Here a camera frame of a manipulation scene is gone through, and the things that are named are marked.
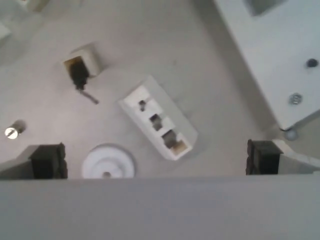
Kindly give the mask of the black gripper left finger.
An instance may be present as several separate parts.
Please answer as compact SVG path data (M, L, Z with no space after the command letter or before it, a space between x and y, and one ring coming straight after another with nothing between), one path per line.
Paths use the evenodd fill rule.
M0 164L2 180L55 180L68 178L63 143L29 145L15 159Z

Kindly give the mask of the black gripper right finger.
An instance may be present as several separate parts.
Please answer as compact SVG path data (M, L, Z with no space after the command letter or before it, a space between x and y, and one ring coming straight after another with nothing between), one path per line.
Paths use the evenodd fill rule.
M247 175L318 174L320 160L295 152L283 140L248 140Z

